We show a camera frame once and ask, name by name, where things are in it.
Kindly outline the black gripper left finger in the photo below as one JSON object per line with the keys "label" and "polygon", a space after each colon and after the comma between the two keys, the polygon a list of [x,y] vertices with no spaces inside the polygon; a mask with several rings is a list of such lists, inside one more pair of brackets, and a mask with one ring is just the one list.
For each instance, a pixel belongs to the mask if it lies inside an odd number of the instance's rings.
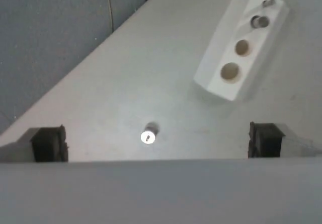
{"label": "black gripper left finger", "polygon": [[65,127],[29,128],[18,140],[1,146],[1,162],[68,162]]}

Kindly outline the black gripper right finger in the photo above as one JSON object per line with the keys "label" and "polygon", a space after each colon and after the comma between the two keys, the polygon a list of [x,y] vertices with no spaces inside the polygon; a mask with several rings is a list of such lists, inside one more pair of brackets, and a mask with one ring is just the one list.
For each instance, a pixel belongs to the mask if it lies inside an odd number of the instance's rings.
{"label": "black gripper right finger", "polygon": [[250,123],[249,158],[321,157],[321,142],[300,137],[283,123]]}

